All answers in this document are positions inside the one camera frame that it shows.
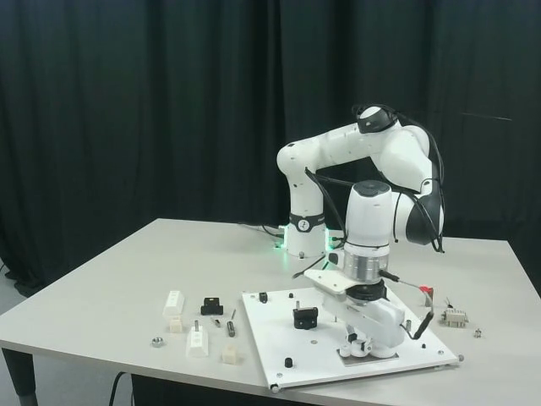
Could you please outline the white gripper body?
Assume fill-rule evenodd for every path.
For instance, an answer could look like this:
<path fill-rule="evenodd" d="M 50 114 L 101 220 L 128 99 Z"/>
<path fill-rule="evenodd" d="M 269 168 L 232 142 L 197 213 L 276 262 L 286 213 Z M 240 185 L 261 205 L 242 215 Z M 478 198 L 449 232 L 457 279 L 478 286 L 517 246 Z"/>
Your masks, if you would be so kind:
<path fill-rule="evenodd" d="M 325 295 L 323 307 L 346 327 L 346 342 L 350 355 L 363 358 L 392 358 L 400 346 L 405 333 L 401 324 L 405 320 L 404 310 L 389 300 L 362 301 Z"/>

